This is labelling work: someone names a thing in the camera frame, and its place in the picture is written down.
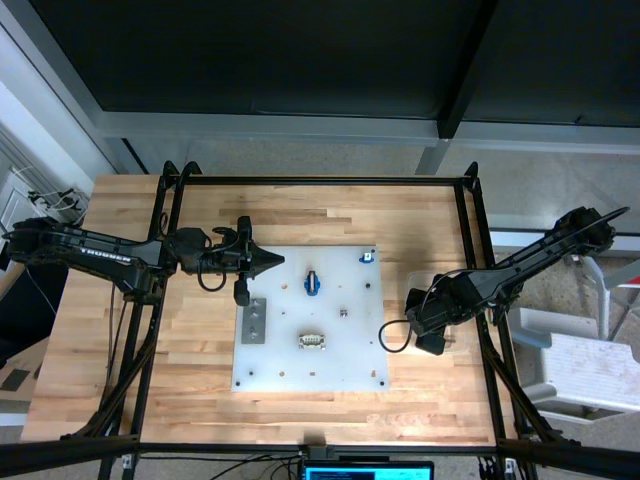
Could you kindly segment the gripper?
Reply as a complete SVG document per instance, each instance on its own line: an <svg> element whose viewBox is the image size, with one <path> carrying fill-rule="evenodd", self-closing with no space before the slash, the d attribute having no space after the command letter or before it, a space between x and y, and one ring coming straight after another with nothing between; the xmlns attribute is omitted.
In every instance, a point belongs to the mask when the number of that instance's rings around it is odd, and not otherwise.
<svg viewBox="0 0 640 480"><path fill-rule="evenodd" d="M225 267L228 272L235 273L233 297L238 306L245 307L249 304L250 293L247 285L249 267L252 275L275 268L284 263L284 257L280 254L267 251L256 244L251 245L252 225L248 216L241 216L237 221L237 239L232 247L225 252Z"/></svg>
<svg viewBox="0 0 640 480"><path fill-rule="evenodd" d="M446 315L436 290L411 288L405 304L405 316L416 334L415 347L432 355L444 353Z"/></svg>

